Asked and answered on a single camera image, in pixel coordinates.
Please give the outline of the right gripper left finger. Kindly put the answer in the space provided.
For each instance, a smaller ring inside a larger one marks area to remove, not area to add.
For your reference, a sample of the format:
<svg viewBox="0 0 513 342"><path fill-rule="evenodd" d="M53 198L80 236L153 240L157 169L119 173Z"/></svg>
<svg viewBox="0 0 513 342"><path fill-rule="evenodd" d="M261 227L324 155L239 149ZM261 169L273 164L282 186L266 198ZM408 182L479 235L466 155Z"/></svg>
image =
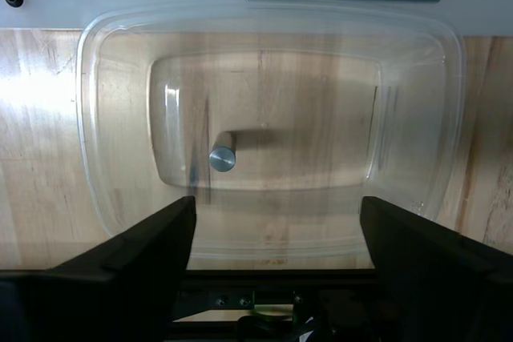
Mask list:
<svg viewBox="0 0 513 342"><path fill-rule="evenodd" d="M3 341L160 341L188 265L185 196L56 267L1 272Z"/></svg>

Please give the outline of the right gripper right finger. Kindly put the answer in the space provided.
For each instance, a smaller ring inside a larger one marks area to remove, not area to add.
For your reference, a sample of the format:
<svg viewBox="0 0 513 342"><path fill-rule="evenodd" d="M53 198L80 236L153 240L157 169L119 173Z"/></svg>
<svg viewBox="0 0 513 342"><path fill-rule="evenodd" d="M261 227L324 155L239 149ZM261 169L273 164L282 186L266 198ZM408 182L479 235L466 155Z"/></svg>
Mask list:
<svg viewBox="0 0 513 342"><path fill-rule="evenodd" d="M511 255L377 197L360 224L405 341L512 339Z"/></svg>

